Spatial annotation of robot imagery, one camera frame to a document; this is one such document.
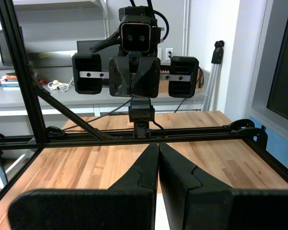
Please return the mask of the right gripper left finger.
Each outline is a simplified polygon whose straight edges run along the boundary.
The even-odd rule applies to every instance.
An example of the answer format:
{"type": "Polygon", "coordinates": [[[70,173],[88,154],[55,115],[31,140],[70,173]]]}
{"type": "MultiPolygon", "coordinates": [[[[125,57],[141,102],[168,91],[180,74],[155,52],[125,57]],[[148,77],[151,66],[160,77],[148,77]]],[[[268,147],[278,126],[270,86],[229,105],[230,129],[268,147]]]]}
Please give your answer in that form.
{"type": "Polygon", "coordinates": [[[8,208],[13,230],[153,230],[158,144],[151,143],[106,190],[37,189],[8,208]]]}

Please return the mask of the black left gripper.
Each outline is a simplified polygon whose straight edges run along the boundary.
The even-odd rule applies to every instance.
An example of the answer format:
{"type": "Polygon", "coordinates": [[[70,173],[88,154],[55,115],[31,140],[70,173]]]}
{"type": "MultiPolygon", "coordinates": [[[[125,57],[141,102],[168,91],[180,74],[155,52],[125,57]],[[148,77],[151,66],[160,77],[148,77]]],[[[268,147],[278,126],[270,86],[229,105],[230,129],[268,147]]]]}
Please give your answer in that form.
{"type": "Polygon", "coordinates": [[[168,81],[170,97],[191,98],[195,94],[199,61],[194,57],[174,56],[169,66],[163,66],[157,57],[129,53],[112,57],[108,70],[103,71],[99,54],[75,54],[72,67],[79,94],[99,94],[104,80],[108,80],[111,96],[156,98],[160,82],[168,81]]]}

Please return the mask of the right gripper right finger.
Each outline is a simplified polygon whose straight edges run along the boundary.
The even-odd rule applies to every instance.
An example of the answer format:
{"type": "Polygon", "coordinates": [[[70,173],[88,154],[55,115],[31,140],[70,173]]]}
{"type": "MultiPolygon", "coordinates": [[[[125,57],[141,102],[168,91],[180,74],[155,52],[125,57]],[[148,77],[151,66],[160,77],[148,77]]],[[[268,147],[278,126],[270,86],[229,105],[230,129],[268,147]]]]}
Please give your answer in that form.
{"type": "Polygon", "coordinates": [[[172,230],[288,230],[288,190],[235,189],[165,143],[159,179],[172,230]]]}

